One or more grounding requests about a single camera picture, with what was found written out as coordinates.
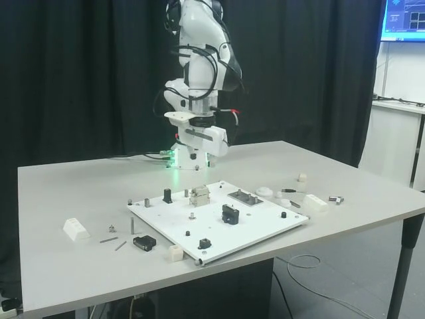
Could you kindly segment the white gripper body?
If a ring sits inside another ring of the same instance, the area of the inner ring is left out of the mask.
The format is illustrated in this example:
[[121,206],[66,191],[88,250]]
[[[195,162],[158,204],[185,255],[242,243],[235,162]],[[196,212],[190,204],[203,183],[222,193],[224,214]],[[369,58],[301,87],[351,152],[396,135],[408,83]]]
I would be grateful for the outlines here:
[[228,153],[228,137],[223,128],[179,127],[178,135],[181,143],[212,156],[222,157]]

